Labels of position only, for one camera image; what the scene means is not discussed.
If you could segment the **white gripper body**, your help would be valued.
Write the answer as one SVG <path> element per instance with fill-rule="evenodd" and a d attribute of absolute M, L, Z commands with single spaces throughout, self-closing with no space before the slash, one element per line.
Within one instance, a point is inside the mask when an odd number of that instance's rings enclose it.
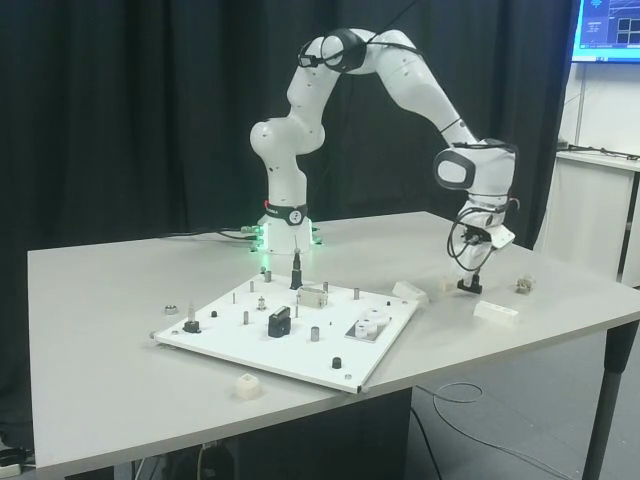
<path fill-rule="evenodd" d="M 489 242 L 459 244 L 457 246 L 457 274 L 467 276 L 478 271 L 493 250 L 494 247 Z"/>

